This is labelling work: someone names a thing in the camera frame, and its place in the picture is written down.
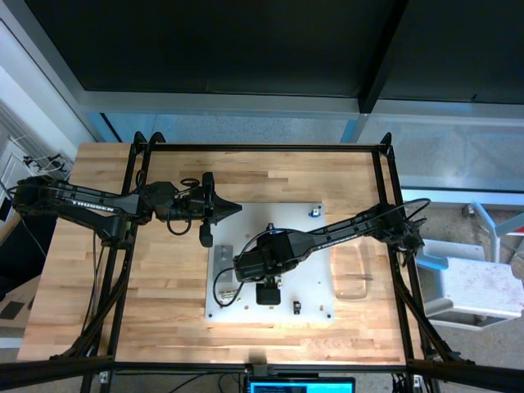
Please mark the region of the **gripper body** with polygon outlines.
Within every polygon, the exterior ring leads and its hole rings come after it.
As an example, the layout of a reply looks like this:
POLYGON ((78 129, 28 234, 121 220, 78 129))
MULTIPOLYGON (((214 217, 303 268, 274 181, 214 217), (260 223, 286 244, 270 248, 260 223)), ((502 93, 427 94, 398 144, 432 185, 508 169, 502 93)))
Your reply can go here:
POLYGON ((276 277, 295 268, 289 241, 258 241, 256 246, 233 258, 236 279, 255 282, 257 305, 280 305, 281 292, 276 277))
POLYGON ((205 172, 201 181, 196 178, 184 178, 182 185, 186 187, 183 195, 183 213, 191 223, 194 219, 201 221, 199 240, 203 247, 213 246, 213 236, 210 225, 215 202, 215 180, 211 172, 205 172))

